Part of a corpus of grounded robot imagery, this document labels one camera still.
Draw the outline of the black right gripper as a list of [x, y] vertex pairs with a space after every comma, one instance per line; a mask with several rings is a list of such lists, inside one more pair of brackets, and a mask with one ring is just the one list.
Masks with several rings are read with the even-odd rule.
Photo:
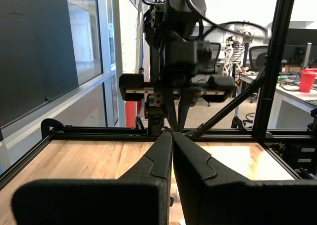
[[[182, 132], [188, 110], [203, 98], [208, 103], [225, 101], [235, 88], [235, 80], [219, 74], [210, 75], [207, 81], [193, 82], [191, 75], [164, 74], [158, 80], [145, 82], [141, 74], [123, 74], [119, 88], [124, 101], [140, 101], [145, 94], [154, 96], [154, 104], [163, 106], [170, 127]], [[178, 121], [174, 101], [178, 100]]]

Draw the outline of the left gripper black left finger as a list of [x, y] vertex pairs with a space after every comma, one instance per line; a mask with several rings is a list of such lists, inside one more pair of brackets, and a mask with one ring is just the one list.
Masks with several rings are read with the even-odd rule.
[[41, 179], [20, 186], [19, 225], [166, 225], [173, 140], [164, 132], [118, 179]]

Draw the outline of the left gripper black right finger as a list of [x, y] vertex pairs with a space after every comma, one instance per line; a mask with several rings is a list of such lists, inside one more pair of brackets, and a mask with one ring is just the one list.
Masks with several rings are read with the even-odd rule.
[[173, 137], [174, 174], [186, 224], [316, 224], [315, 180], [250, 180], [183, 134]]

